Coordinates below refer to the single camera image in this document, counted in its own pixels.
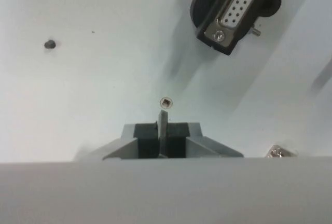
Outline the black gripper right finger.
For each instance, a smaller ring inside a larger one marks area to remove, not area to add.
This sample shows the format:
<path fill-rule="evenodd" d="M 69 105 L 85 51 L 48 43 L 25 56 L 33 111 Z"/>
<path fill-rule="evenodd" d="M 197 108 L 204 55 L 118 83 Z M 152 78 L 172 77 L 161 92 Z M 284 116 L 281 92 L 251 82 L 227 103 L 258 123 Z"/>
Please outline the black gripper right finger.
<path fill-rule="evenodd" d="M 198 122 L 169 123 L 166 148 L 169 158 L 244 157 L 239 151 L 203 135 Z"/>

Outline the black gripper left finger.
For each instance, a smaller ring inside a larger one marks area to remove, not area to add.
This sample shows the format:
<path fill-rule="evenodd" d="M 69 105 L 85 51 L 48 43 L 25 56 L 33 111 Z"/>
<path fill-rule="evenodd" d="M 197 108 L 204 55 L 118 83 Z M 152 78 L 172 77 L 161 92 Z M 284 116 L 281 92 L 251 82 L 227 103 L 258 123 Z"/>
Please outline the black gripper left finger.
<path fill-rule="evenodd" d="M 125 124 L 121 137 L 106 146 L 103 159 L 149 159 L 159 152 L 157 123 Z"/>

